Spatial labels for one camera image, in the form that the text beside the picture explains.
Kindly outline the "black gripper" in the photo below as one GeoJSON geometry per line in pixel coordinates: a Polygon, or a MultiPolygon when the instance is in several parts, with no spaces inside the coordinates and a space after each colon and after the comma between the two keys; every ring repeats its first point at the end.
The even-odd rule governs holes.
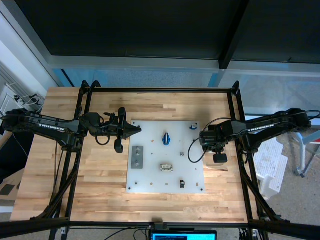
{"type": "Polygon", "coordinates": [[[127,113],[124,107],[118,109],[118,116],[115,113],[104,113],[109,117],[108,122],[105,124],[107,128],[108,137],[116,137],[114,141],[114,150],[116,153],[123,153],[122,139],[128,139],[131,136],[140,133],[141,127],[135,126],[126,121],[127,113]]]}
{"type": "Polygon", "coordinates": [[[228,162],[227,155],[224,152],[225,146],[228,144],[228,141],[221,137],[215,137],[212,151],[215,153],[213,156],[213,162],[215,164],[224,164],[228,162]]]}

